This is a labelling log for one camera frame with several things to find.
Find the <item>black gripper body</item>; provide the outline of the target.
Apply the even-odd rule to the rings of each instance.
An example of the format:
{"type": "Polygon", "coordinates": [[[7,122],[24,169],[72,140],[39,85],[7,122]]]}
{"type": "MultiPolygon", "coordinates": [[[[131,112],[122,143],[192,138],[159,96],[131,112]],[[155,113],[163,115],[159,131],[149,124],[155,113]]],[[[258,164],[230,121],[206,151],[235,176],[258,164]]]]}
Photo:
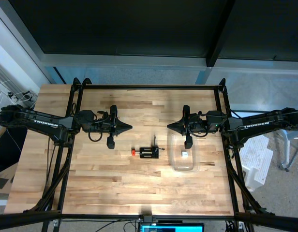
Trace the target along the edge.
{"type": "Polygon", "coordinates": [[[112,105],[110,107],[110,114],[107,112],[101,112],[98,113],[103,114],[103,117],[100,119],[97,119],[92,124],[92,132],[93,133],[100,133],[100,137],[97,140],[92,139],[93,142],[99,142],[102,137],[103,133],[108,133],[109,136],[107,137],[106,145],[109,149],[115,148],[115,142],[114,142],[114,136],[116,132],[116,118],[118,115],[118,110],[116,105],[112,105]]]}
{"type": "Polygon", "coordinates": [[[184,147],[185,149],[190,149],[193,146],[192,136],[204,138],[208,134],[208,129],[199,114],[190,114],[190,107],[188,105],[183,106],[182,113],[184,118],[184,147]]]}

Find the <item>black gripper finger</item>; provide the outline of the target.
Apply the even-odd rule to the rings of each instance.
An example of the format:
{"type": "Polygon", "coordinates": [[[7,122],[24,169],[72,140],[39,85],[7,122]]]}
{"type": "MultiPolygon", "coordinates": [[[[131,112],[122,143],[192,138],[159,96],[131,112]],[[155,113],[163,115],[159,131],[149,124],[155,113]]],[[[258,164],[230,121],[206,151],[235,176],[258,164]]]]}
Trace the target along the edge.
{"type": "Polygon", "coordinates": [[[167,127],[183,127],[183,126],[184,126],[183,117],[179,121],[167,125],[167,127]]]}
{"type": "Polygon", "coordinates": [[[121,133],[123,132],[126,132],[128,130],[131,130],[133,127],[132,126],[129,126],[129,127],[116,127],[116,136],[120,135],[121,133]]]}
{"type": "Polygon", "coordinates": [[[172,130],[172,131],[175,131],[177,133],[179,133],[181,136],[184,136],[184,127],[183,126],[175,126],[175,127],[172,127],[172,126],[167,126],[168,129],[172,130]]]}
{"type": "Polygon", "coordinates": [[[132,125],[124,123],[120,121],[118,118],[116,118],[116,127],[132,127],[132,125]]]}

